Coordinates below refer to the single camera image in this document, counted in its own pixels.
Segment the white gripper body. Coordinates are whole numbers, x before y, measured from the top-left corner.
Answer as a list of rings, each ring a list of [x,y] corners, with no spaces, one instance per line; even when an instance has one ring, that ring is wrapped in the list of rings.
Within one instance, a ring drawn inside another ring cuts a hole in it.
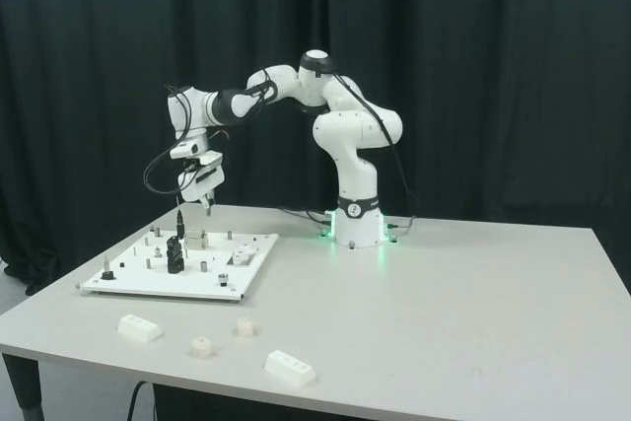
[[[221,165],[190,165],[178,176],[181,197],[186,202],[199,201],[202,194],[215,193],[225,180]]]

